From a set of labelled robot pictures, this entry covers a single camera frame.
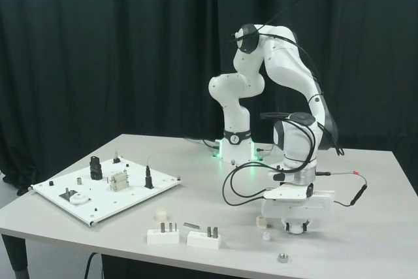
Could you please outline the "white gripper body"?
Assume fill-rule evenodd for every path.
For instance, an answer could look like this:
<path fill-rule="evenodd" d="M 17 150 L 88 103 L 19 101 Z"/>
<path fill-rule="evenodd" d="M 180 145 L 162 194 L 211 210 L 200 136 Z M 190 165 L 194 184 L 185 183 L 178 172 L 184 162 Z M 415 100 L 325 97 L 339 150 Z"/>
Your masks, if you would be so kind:
<path fill-rule="evenodd" d="M 261 214 L 268 220 L 279 219 L 285 223 L 298 221 L 301 223 L 328 220 L 334 214 L 332 201 L 329 199 L 308 199 L 304 203 L 289 203 L 264 200 Z"/>

